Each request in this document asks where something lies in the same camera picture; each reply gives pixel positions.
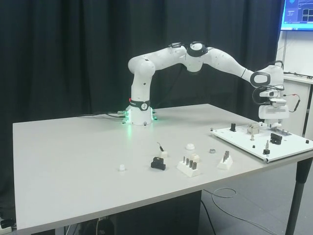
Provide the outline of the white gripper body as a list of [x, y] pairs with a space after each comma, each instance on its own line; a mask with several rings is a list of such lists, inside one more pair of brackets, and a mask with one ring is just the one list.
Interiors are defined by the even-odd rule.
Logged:
[[289, 118], [289, 108], [287, 105], [274, 107], [271, 105], [261, 105], [258, 111], [259, 119], [287, 119]]

